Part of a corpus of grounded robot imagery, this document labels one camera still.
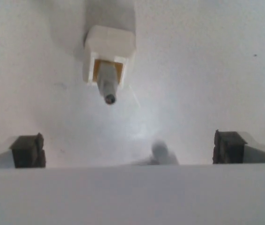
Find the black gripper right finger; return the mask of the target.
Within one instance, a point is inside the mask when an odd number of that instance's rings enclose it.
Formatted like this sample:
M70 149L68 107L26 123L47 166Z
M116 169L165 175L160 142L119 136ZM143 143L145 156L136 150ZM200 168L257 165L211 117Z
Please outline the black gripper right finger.
M265 144L247 132L216 130L212 160L213 164L262 164Z

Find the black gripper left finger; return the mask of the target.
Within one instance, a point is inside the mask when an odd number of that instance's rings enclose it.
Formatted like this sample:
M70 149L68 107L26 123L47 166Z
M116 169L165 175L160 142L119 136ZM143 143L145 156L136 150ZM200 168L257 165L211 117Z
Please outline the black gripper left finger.
M45 168L44 137L17 135L0 145L0 168Z

